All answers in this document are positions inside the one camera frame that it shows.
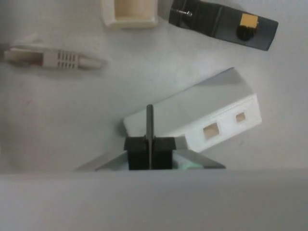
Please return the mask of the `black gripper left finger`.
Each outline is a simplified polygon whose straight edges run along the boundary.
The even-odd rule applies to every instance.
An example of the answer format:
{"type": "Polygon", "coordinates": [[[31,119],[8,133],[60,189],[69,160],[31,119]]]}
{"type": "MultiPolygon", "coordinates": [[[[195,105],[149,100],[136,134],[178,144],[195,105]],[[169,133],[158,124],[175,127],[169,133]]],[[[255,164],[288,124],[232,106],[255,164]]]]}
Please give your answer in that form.
{"type": "Polygon", "coordinates": [[[112,157],[96,167],[96,171],[111,170],[149,170],[150,158],[148,141],[145,136],[127,137],[124,141],[123,152],[112,157]]]}

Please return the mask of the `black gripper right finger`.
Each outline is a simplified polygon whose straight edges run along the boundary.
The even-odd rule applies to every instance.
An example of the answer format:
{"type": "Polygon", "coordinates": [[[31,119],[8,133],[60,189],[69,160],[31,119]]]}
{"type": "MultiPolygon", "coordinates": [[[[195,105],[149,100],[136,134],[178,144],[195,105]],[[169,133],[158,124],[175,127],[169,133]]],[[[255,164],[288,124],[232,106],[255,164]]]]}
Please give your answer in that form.
{"type": "Polygon", "coordinates": [[[184,136],[156,137],[153,142],[151,169],[191,170],[225,169],[226,167],[189,149],[184,136]]]}

